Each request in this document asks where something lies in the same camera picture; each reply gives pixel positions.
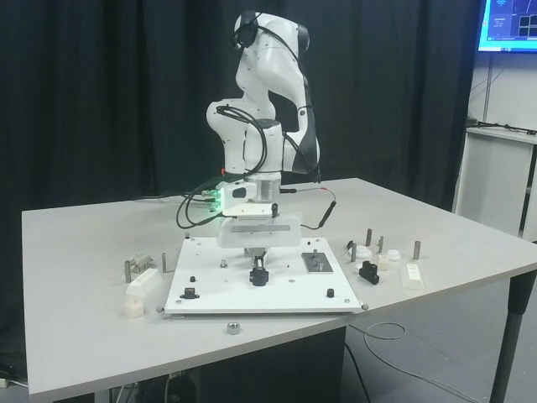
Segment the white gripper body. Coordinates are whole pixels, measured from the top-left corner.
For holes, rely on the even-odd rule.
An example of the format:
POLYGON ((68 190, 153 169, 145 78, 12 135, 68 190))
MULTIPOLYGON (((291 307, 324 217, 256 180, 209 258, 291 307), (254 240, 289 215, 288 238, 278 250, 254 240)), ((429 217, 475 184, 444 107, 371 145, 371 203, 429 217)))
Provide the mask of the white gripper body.
POLYGON ((295 247, 300 244, 300 217, 228 217, 217 236, 220 248, 295 247))

